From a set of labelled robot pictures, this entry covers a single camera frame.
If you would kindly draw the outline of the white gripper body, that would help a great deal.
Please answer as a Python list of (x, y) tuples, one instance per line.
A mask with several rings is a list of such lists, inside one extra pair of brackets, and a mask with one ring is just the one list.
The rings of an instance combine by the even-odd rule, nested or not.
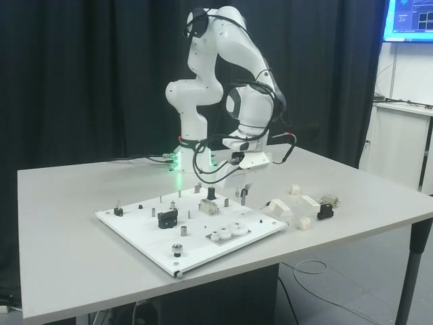
[(253, 184), (253, 174), (226, 162), (216, 173), (217, 185), (221, 188), (241, 189)]

